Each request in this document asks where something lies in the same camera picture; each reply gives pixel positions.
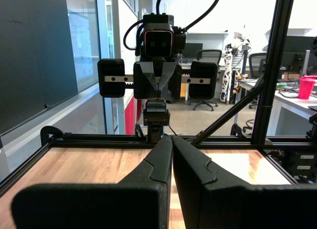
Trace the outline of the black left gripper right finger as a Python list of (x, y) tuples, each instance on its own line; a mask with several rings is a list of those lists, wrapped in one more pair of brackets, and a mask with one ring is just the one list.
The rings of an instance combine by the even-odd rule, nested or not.
[(188, 229), (314, 229), (314, 184), (252, 185), (175, 137), (173, 171)]

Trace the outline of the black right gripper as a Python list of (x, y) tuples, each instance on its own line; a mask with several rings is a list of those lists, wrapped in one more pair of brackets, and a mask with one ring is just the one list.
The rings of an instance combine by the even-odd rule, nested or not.
[(125, 73), (123, 59), (101, 59), (98, 62), (100, 95), (120, 98), (132, 89), (136, 99), (178, 100), (182, 84), (189, 85), (189, 97), (209, 100), (214, 97), (218, 65), (193, 61), (188, 70), (180, 63), (155, 61), (135, 62), (133, 73)]

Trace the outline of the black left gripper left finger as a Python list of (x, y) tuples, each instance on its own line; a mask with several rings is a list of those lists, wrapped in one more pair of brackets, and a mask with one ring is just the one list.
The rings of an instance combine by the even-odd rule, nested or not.
[(11, 203), (18, 229), (166, 229), (172, 140), (164, 136), (116, 184), (47, 183), (19, 191)]

